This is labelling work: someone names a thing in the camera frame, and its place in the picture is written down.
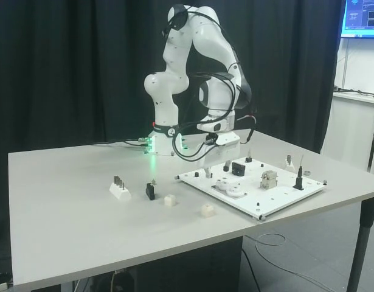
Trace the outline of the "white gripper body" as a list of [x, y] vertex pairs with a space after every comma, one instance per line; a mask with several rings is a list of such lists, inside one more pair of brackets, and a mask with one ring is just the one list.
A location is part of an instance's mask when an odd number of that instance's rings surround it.
[[209, 168], [218, 164], [224, 164], [226, 161], [233, 161], [240, 155], [240, 143], [226, 144], [215, 147], [201, 159], [201, 167]]

